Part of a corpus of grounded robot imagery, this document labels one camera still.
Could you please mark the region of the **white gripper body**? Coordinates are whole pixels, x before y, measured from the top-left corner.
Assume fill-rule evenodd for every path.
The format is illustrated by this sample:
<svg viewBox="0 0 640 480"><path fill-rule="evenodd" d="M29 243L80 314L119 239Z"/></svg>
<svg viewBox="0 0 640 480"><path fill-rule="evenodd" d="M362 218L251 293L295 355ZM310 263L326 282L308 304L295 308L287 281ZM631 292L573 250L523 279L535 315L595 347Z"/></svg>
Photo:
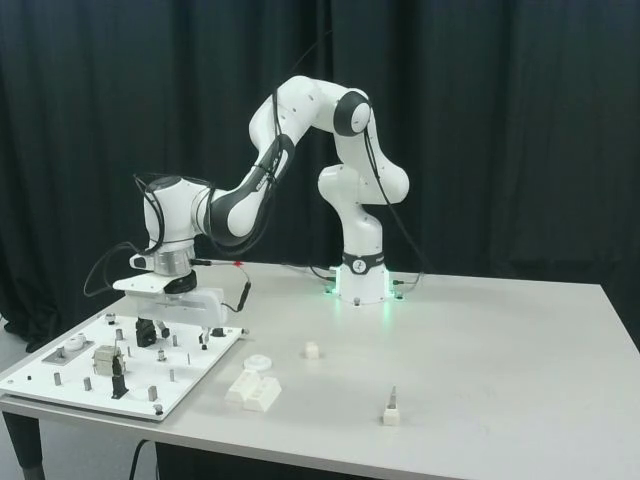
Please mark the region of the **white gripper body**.
<svg viewBox="0 0 640 480"><path fill-rule="evenodd" d="M188 325L224 325L222 291L197 287L189 292L168 294L126 290L136 306L137 316L154 322Z"/></svg>

